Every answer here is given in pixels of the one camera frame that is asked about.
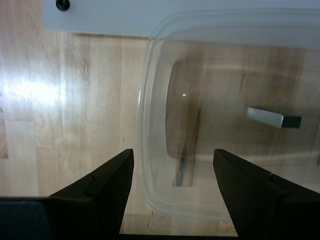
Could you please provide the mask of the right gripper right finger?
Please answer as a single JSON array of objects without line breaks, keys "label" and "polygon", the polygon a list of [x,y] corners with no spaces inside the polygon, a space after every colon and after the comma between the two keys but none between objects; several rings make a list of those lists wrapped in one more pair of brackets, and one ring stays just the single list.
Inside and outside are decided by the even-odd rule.
[{"label": "right gripper right finger", "polygon": [[318,240],[319,193],[224,149],[213,168],[237,235],[247,240]]}]

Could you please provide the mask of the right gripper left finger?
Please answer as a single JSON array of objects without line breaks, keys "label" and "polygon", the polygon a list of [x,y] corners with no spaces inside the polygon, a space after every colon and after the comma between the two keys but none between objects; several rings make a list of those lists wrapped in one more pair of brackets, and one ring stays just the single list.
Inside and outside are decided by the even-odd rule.
[{"label": "right gripper left finger", "polygon": [[2,240],[106,240],[118,235],[132,187],[126,149],[47,197],[1,197]]}]

